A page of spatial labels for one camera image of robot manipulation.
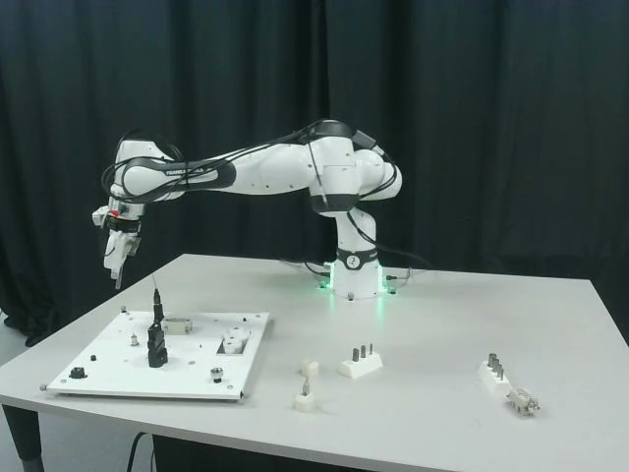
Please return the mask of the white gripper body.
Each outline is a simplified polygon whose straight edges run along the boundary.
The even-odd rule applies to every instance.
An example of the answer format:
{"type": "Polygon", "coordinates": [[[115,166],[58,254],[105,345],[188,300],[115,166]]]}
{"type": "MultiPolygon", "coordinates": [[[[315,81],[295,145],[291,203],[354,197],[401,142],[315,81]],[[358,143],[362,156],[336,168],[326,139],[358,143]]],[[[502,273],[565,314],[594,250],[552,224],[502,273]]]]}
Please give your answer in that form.
{"type": "Polygon", "coordinates": [[[109,268],[109,257],[125,252],[126,259],[133,256],[139,246],[141,237],[138,232],[123,232],[110,230],[103,257],[103,265],[109,268]]]}

